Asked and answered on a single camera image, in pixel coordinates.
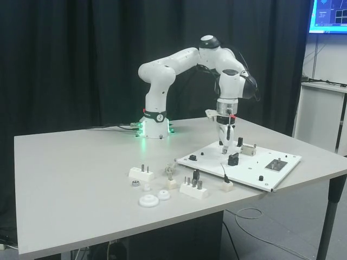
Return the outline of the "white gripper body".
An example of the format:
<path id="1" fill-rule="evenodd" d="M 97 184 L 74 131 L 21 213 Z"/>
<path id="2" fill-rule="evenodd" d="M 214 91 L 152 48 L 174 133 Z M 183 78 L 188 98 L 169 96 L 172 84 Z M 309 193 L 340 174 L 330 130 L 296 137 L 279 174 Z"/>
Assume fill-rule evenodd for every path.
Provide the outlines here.
<path id="1" fill-rule="evenodd" d="M 235 118 L 216 118 L 219 142 L 230 146 L 234 140 Z"/>

